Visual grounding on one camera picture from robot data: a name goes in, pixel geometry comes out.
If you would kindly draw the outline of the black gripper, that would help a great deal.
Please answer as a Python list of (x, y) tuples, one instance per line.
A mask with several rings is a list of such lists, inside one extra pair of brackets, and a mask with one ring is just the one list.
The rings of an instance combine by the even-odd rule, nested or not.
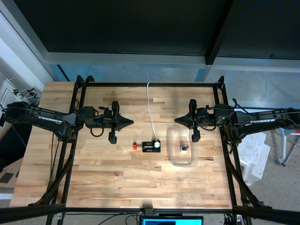
[(203, 130), (210, 131), (210, 129), (207, 128), (209, 125), (208, 113), (204, 108), (197, 108), (197, 102), (195, 99), (191, 99), (189, 102), (189, 112), (184, 116), (176, 118), (174, 122), (192, 130), (193, 143), (198, 142), (201, 138), (198, 127)]
[(108, 134), (108, 140), (111, 144), (117, 143), (117, 137), (115, 135), (115, 132), (117, 130), (117, 122), (118, 123), (118, 130), (122, 130), (123, 128), (133, 125), (134, 121), (127, 119), (119, 114), (120, 106), (118, 101), (112, 102), (112, 108), (111, 110), (108, 110), (108, 112), (105, 114), (105, 116), (102, 119), (102, 127), (103, 128), (109, 128), (111, 131)]

